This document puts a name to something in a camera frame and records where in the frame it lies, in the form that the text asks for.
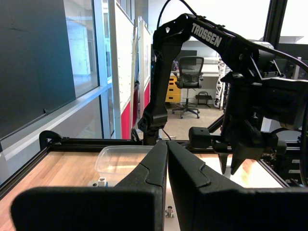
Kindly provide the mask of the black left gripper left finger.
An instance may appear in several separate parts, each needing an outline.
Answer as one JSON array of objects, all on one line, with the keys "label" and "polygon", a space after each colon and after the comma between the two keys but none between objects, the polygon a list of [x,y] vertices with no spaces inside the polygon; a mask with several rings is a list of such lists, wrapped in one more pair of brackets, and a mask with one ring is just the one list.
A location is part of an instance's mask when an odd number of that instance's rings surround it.
[{"label": "black left gripper left finger", "polygon": [[114,187],[36,187],[12,202],[18,231],[161,231],[167,144],[159,141]]}]

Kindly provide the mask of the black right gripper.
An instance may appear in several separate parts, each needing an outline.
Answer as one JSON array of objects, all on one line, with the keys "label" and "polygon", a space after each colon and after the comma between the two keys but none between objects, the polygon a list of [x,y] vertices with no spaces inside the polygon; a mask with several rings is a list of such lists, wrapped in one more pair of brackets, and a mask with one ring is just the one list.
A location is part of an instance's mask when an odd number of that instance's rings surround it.
[{"label": "black right gripper", "polygon": [[209,128],[189,130],[189,150],[203,151],[210,146],[218,154],[222,174],[226,172],[228,154],[232,153],[231,174],[246,159],[258,160],[262,154],[285,154],[286,142],[276,134],[256,127],[256,109],[251,103],[252,84],[239,73],[228,73],[222,81],[229,84],[221,135],[210,135]]}]

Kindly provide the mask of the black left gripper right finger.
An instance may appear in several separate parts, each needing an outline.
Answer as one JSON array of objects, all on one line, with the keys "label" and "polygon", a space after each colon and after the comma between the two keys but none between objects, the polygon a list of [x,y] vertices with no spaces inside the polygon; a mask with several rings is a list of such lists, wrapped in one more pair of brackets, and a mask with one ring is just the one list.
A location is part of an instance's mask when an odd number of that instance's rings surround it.
[{"label": "black left gripper right finger", "polygon": [[305,231],[306,188],[247,189],[168,143],[168,174],[183,231]]}]

